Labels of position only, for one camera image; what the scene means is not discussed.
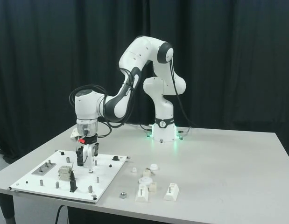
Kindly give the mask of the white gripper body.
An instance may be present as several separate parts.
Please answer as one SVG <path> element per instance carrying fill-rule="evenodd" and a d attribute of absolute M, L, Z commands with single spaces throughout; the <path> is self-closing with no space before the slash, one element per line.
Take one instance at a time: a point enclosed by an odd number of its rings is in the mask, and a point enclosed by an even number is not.
<path fill-rule="evenodd" d="M 87 144 L 84 146 L 84 163 L 93 163 L 95 152 L 95 144 Z"/>

